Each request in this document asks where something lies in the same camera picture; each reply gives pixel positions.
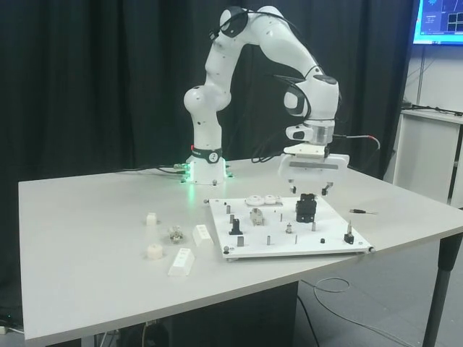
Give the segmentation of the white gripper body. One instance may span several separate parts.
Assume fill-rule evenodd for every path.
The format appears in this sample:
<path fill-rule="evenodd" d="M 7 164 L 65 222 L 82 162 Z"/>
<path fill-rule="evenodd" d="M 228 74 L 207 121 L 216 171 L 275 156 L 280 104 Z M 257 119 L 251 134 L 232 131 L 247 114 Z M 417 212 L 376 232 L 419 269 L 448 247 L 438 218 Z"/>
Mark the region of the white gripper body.
<path fill-rule="evenodd" d="M 349 156 L 330 154 L 327 158 L 305 158 L 284 154 L 281 156 L 279 175 L 290 182 L 332 182 L 347 172 Z"/>

